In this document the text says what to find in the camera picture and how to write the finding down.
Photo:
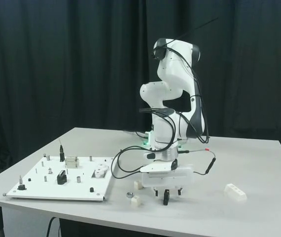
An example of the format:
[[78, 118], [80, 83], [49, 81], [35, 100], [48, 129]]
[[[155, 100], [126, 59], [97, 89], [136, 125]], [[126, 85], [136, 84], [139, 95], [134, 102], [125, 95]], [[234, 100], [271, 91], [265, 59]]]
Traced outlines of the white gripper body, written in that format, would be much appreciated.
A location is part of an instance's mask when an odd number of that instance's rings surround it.
[[145, 188], [175, 188], [193, 183], [194, 169], [192, 165], [180, 165], [168, 172], [142, 173], [141, 183]]

